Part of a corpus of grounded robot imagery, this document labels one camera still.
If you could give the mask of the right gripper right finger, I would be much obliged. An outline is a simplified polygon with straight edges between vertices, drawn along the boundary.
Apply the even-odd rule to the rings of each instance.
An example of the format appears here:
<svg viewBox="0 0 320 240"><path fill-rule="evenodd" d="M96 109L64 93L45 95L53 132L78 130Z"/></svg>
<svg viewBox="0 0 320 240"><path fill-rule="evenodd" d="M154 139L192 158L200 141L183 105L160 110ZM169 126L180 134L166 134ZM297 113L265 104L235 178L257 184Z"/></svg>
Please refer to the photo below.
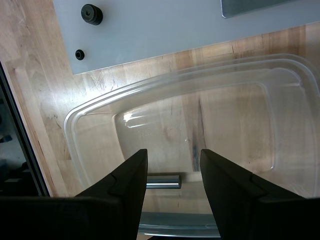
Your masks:
<svg viewBox="0 0 320 240"><path fill-rule="evenodd" d="M320 200L271 183L209 149L202 182L223 240L318 240Z"/></svg>

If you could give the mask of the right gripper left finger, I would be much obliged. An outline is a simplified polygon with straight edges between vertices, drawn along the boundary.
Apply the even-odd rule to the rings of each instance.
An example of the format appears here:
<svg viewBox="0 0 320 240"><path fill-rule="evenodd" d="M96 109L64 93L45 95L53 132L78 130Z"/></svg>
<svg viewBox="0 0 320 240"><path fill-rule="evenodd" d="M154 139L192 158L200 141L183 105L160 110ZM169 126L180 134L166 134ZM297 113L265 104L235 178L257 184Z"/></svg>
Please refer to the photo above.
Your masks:
<svg viewBox="0 0 320 240"><path fill-rule="evenodd" d="M147 187L140 149L74 197L2 197L3 240L134 240Z"/></svg>

